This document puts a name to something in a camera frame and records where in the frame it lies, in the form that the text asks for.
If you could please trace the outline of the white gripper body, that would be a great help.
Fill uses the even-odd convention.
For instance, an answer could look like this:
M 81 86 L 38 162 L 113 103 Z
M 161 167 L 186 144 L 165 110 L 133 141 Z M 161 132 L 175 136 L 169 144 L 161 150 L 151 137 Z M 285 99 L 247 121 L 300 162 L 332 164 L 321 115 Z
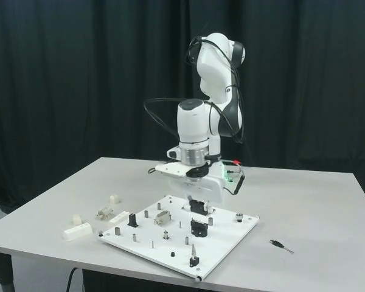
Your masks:
M 198 179 L 189 179 L 186 176 L 166 176 L 174 193 L 191 197 L 198 201 L 222 203 L 226 180 L 219 176 L 207 175 Z

